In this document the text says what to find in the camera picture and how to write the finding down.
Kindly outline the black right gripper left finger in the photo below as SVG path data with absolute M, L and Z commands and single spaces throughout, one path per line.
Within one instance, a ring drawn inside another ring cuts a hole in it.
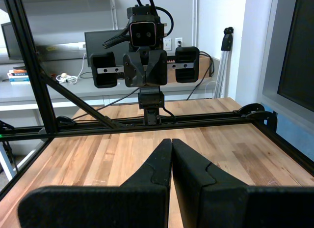
M 23 228 L 166 228 L 171 140 L 164 139 L 122 185 L 46 186 L 19 203 Z

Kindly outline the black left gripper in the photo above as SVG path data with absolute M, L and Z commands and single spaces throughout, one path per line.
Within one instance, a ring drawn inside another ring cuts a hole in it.
M 178 47 L 174 56 L 167 56 L 164 50 L 128 52 L 123 56 L 121 66 L 115 62 L 113 52 L 90 56 L 92 76 L 97 88 L 117 86 L 122 74 L 127 87 L 157 87 L 168 83 L 168 70 L 175 70 L 175 81 L 194 83 L 199 77 L 199 49 Z

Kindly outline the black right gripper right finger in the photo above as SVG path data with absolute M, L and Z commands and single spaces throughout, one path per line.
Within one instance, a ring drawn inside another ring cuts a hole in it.
M 250 186 L 179 139 L 173 179 L 186 228 L 311 228 L 312 187 Z

